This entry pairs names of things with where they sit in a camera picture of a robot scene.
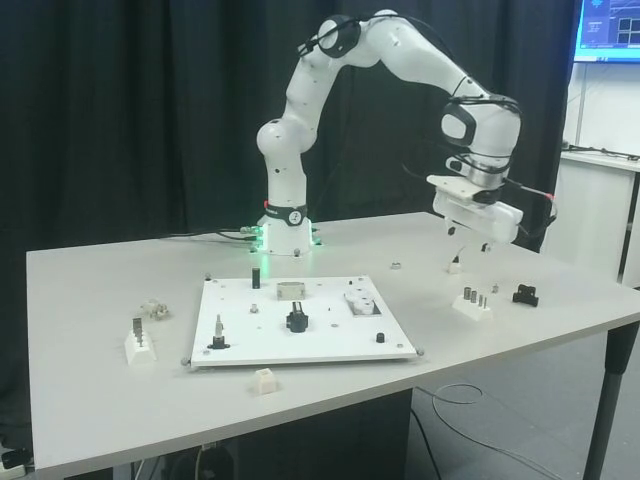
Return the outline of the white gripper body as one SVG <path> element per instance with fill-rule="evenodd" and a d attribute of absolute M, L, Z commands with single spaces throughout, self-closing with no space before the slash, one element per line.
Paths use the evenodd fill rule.
<path fill-rule="evenodd" d="M 523 219 L 520 209 L 503 202 L 491 205 L 464 202 L 441 189 L 436 190 L 433 208 L 446 221 L 463 225 L 493 242 L 504 244 L 516 239 Z"/>

